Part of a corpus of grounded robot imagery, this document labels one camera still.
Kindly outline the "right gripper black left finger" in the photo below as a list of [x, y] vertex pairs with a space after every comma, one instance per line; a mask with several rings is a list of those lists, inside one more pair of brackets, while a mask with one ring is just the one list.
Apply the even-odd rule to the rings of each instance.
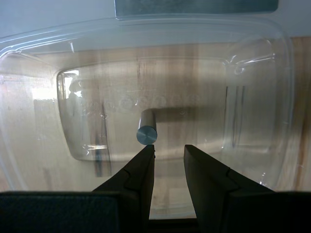
[[2, 192], [3, 233], [144, 233], [154, 187], [155, 148], [146, 146], [89, 192]]

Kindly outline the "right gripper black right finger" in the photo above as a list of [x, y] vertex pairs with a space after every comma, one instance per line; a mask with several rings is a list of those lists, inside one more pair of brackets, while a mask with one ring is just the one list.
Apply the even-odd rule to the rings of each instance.
[[185, 145], [184, 167], [203, 233], [309, 233], [311, 194], [275, 192]]

